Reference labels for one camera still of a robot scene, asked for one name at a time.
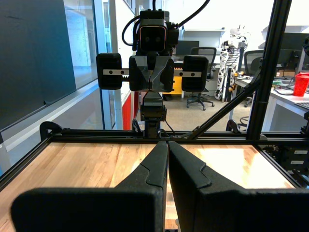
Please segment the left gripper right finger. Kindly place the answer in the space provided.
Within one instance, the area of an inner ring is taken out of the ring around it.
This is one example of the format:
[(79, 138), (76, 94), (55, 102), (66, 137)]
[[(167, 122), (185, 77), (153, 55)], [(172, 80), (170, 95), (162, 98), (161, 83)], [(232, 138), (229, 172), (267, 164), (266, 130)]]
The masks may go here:
[(245, 189), (176, 142), (169, 180), (183, 232), (304, 232), (307, 189)]

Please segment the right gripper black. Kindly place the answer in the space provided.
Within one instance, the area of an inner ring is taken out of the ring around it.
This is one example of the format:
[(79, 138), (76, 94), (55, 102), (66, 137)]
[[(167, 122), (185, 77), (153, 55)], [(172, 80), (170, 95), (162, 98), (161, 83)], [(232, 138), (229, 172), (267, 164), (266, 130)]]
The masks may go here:
[(131, 56), (128, 68), (122, 67), (119, 53), (101, 53), (96, 57), (98, 85), (105, 90), (118, 90), (129, 82), (131, 91), (171, 92), (174, 77), (182, 78), (182, 90), (200, 92), (206, 86), (209, 61), (202, 55), (184, 56), (181, 69), (175, 69), (171, 56), (147, 52)]

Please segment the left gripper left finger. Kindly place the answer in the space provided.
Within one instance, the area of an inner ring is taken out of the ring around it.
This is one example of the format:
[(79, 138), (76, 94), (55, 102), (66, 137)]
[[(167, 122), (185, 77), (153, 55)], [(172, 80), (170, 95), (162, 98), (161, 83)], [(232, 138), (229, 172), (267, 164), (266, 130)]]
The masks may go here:
[(12, 203), (18, 232), (162, 232), (168, 145), (159, 142), (114, 188), (35, 188)]

